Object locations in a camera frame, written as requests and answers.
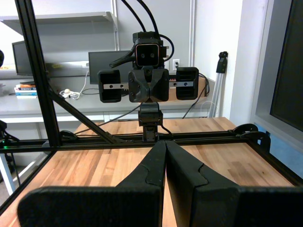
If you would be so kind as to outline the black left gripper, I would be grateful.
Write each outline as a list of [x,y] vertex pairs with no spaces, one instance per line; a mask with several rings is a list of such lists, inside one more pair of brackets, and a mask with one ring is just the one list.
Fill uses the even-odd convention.
[[101,70],[98,78],[99,97],[103,103],[120,102],[123,89],[128,90],[132,103],[166,102],[171,87],[178,100],[194,100],[198,96],[199,70],[196,67],[179,67],[172,76],[167,69],[131,70],[126,83],[121,82],[118,70]]

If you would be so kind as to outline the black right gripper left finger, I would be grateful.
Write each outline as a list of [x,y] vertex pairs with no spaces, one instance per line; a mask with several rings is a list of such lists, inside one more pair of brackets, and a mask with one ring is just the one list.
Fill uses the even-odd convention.
[[157,142],[115,187],[50,186],[18,204],[22,227],[160,227],[166,144]]

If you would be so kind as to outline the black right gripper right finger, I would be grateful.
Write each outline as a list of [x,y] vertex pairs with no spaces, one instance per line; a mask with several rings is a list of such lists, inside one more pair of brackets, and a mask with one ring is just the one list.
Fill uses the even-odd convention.
[[297,227],[303,223],[302,187],[240,186],[173,141],[167,180],[179,227]]

